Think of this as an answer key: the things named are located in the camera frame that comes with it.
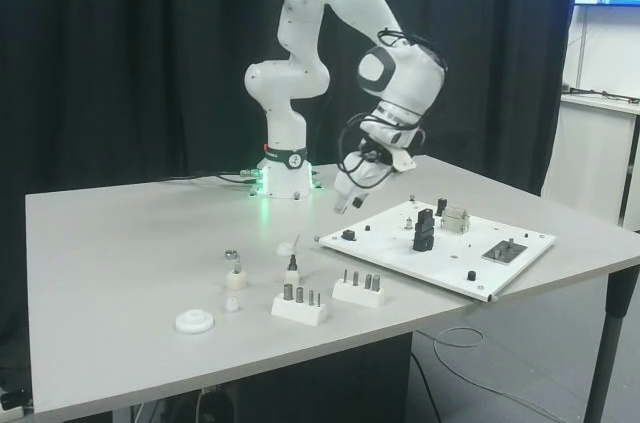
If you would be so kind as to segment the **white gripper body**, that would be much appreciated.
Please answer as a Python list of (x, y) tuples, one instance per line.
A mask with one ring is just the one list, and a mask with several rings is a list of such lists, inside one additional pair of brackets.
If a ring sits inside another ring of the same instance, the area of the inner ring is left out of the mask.
[(373, 190), (393, 173), (391, 153), (386, 149), (348, 153), (338, 161), (337, 168), (334, 189), (339, 194)]

